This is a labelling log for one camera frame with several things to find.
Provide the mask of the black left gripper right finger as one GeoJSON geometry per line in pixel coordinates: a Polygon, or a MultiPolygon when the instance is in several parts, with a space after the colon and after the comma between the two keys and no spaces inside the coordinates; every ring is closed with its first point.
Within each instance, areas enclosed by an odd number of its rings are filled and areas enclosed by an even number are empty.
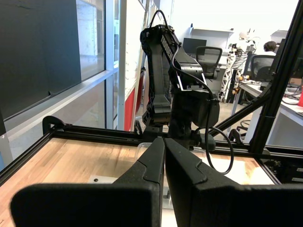
{"type": "Polygon", "coordinates": [[[180,227],[300,227],[300,184],[241,185],[167,139],[165,169],[180,227]]]}

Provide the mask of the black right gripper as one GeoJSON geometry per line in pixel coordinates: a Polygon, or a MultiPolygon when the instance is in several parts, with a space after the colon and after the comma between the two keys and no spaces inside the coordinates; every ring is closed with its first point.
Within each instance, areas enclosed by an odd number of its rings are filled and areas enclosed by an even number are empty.
{"type": "Polygon", "coordinates": [[[194,147],[206,149],[205,135],[198,131],[191,130],[191,122],[171,120],[169,123],[168,137],[174,139],[177,143],[188,150],[194,147]]]}

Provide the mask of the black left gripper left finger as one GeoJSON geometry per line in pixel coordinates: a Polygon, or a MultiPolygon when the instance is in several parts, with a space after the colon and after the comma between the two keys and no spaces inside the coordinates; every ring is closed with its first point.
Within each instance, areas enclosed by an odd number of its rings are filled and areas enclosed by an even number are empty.
{"type": "Polygon", "coordinates": [[[157,138],[111,184],[45,183],[18,191],[10,203],[17,227],[159,227],[165,144],[157,138]]]}

